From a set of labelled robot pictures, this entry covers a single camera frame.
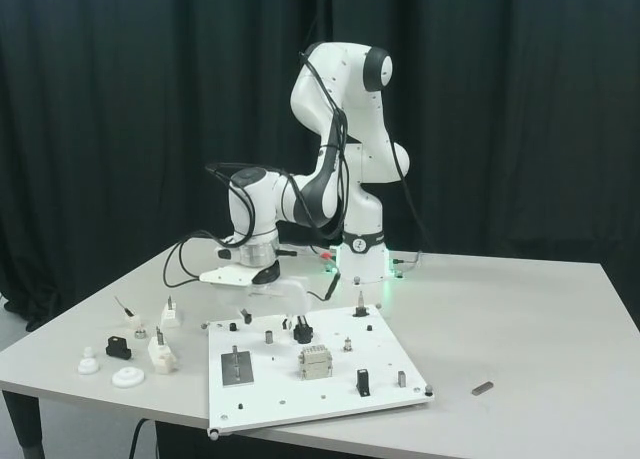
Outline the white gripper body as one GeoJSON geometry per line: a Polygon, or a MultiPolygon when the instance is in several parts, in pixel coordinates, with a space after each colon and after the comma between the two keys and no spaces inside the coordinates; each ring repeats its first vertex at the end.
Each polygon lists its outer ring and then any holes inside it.
{"type": "Polygon", "coordinates": [[[245,287],[236,297],[235,307],[250,314],[306,314],[309,297],[303,282],[281,278],[270,284],[245,287]]]}

